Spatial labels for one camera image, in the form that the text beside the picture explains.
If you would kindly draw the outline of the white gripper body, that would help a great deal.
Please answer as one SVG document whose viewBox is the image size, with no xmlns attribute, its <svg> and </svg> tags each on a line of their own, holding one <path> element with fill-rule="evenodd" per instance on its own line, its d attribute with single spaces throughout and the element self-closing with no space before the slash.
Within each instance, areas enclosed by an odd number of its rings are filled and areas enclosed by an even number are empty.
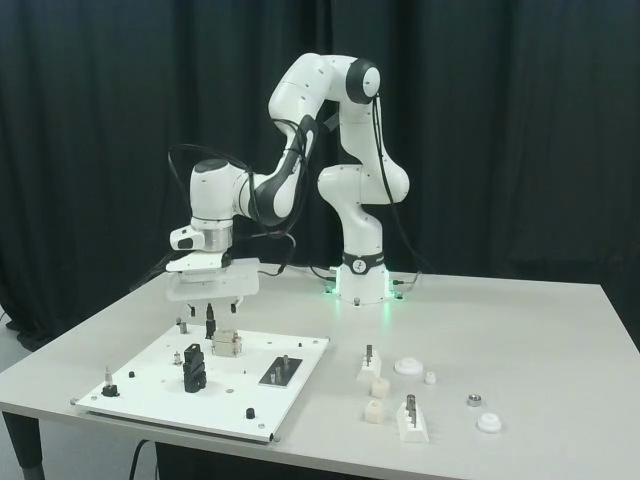
<svg viewBox="0 0 640 480">
<path fill-rule="evenodd" d="M 170 301 L 191 304 L 255 295 L 258 291 L 259 279 L 256 274 L 207 276 L 172 273 L 168 278 L 166 296 Z"/>
</svg>

